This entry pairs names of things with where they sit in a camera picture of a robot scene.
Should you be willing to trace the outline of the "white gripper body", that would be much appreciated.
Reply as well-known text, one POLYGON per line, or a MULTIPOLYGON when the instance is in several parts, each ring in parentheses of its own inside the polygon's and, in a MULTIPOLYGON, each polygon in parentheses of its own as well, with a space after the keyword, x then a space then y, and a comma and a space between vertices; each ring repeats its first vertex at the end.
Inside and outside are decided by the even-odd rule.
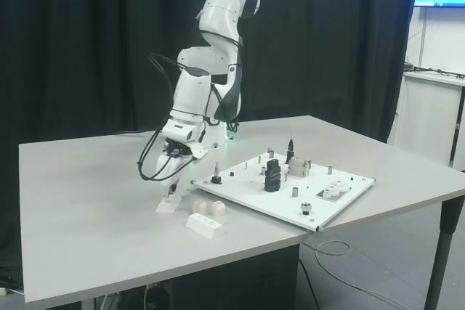
POLYGON ((162 194, 171 194, 176 191, 176 187, 183 171, 194 162, 192 155, 181 155, 174 157, 167 153, 162 153, 158 157, 155 170, 155 183, 162 194))

